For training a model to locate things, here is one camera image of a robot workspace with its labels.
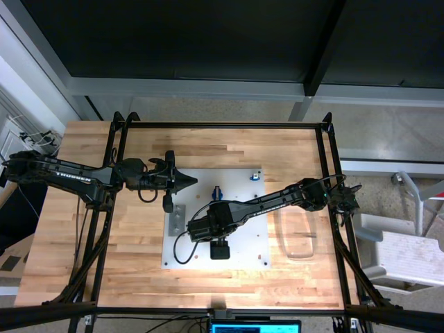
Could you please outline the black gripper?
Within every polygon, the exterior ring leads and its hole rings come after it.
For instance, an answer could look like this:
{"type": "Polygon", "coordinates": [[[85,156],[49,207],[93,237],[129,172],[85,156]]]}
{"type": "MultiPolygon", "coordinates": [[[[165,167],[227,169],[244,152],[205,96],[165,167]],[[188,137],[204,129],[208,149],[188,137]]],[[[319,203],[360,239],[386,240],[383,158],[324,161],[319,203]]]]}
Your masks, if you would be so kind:
{"type": "Polygon", "coordinates": [[[159,191],[162,190],[164,191],[164,196],[162,199],[163,210],[165,212],[172,212],[172,193],[174,188],[175,191],[181,191],[197,184],[198,179],[188,176],[176,169],[174,151],[167,151],[163,160],[153,157],[148,161],[154,164],[154,169],[148,172],[149,184],[151,185],[150,190],[154,191],[154,197],[148,200],[147,203],[155,202],[157,200],[159,191]]]}
{"type": "Polygon", "coordinates": [[[225,221],[211,220],[207,216],[188,222],[188,233],[191,242],[211,241],[224,238],[237,230],[239,226],[225,221]]]}

